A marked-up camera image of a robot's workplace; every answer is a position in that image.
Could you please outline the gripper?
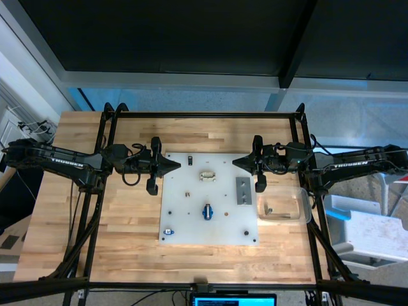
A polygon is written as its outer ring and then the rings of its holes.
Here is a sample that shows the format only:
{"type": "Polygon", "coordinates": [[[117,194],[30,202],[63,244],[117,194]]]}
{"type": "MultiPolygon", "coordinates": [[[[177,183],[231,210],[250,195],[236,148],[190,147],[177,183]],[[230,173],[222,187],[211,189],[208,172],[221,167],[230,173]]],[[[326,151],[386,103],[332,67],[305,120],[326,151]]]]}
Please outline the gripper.
{"type": "Polygon", "coordinates": [[[150,175],[150,178],[147,179],[146,190],[151,196],[158,194],[158,185],[156,184],[158,168],[159,177],[164,177],[169,172],[181,167],[180,163],[163,156],[161,148],[161,141],[158,136],[155,136],[151,139],[150,149],[144,147],[143,152],[139,155],[139,172],[150,175]]]}
{"type": "Polygon", "coordinates": [[[253,139],[253,152],[247,156],[234,159],[233,165],[245,170],[252,176],[257,176],[257,182],[255,183],[255,191],[262,193],[267,187],[265,173],[279,174],[279,143],[275,145],[264,145],[263,138],[260,135],[256,135],[253,139]]]}

